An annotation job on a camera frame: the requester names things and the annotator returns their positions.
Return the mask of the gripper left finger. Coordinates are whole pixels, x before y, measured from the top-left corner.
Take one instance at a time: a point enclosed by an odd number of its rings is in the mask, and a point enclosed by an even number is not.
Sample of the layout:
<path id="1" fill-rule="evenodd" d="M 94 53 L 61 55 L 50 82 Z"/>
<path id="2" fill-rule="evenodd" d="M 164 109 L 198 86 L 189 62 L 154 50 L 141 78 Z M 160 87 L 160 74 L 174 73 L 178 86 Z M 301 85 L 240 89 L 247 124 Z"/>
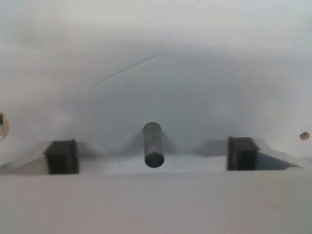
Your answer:
<path id="1" fill-rule="evenodd" d="M 19 176 L 72 175 L 79 173 L 78 146 L 75 139 L 39 143 L 11 155 L 0 164 L 0 174 Z"/>

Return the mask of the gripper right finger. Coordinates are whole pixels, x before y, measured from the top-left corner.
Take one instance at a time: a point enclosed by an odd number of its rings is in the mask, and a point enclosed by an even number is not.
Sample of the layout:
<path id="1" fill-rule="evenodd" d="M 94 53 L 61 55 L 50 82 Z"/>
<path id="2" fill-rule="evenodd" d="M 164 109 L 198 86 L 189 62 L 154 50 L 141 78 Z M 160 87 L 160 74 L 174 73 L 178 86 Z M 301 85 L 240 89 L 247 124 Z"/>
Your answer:
<path id="1" fill-rule="evenodd" d="M 301 168 L 298 163 L 262 153 L 261 148 L 251 137 L 233 137 L 227 139 L 228 171 L 275 171 L 289 168 Z"/>

